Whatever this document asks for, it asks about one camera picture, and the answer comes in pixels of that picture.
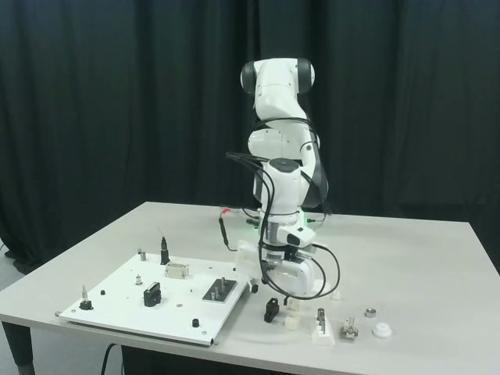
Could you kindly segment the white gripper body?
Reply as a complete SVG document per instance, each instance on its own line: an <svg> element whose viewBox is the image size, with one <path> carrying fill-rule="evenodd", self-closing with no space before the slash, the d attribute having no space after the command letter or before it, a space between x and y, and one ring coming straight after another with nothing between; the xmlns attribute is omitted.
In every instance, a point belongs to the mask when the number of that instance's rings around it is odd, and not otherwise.
<svg viewBox="0 0 500 375"><path fill-rule="evenodd" d="M264 244L261 249L249 241L239 241L235 256L236 271L249 283L260 281L276 292L292 298L314 299L322 281L314 274L313 259L290 245Z"/></svg>

